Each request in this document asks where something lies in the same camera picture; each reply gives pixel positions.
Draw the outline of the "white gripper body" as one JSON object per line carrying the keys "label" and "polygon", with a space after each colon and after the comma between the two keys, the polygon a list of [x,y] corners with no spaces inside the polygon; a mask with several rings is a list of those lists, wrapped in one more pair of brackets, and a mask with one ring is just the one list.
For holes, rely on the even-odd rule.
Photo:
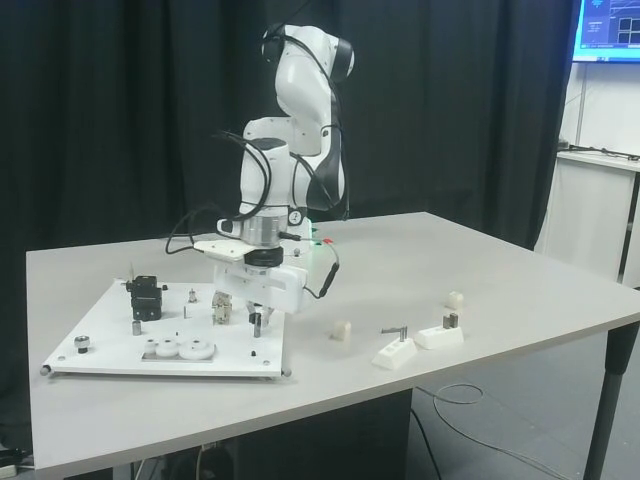
{"label": "white gripper body", "polygon": [[213,283],[218,291],[287,314],[304,306],[307,271],[290,265],[272,268],[214,261]]}

